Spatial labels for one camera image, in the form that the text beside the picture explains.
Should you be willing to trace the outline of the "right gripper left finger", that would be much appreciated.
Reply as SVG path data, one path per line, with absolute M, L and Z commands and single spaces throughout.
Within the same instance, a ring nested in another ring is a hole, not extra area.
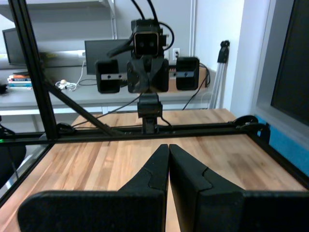
M 22 232 L 163 232 L 169 146 L 160 145 L 118 191 L 53 190 L 31 195 L 17 212 Z

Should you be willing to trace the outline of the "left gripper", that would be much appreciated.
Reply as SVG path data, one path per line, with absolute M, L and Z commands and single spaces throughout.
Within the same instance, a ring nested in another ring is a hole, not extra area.
M 101 94 L 118 93 L 122 81 L 127 83 L 130 93 L 167 92 L 171 78 L 174 79 L 173 88 L 176 90 L 196 90 L 199 82 L 199 59 L 178 58 L 175 71 L 172 72 L 165 58 L 131 59 L 124 72 L 119 71 L 117 60 L 96 63 L 97 86 Z

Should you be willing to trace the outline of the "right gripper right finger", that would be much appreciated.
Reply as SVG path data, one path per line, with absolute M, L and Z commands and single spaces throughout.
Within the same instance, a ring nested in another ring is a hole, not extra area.
M 306 232 L 309 194 L 244 190 L 178 145 L 170 145 L 170 182 L 183 232 Z

